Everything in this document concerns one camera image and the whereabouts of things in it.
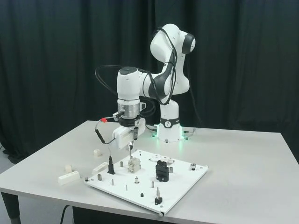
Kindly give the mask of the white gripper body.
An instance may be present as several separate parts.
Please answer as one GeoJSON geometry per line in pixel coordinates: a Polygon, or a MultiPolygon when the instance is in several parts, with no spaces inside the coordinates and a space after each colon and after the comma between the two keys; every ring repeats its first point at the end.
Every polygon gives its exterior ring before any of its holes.
{"type": "Polygon", "coordinates": [[[113,131],[112,137],[115,139],[115,146],[117,149],[122,150],[130,142],[137,140],[138,127],[124,127],[120,126],[113,131]]]}

